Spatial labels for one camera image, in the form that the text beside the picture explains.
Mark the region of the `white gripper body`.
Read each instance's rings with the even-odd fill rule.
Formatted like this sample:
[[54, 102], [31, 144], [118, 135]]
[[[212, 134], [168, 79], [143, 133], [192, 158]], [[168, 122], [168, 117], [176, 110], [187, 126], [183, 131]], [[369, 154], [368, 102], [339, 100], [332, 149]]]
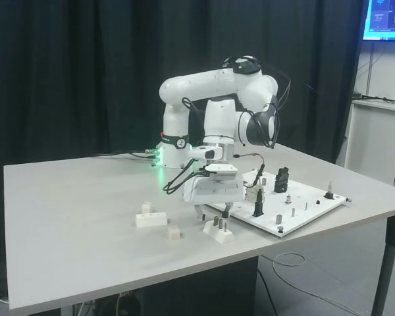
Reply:
[[215, 180], [211, 177], [195, 177], [184, 185], [183, 200], [191, 204], [234, 203], [244, 198], [243, 177]]

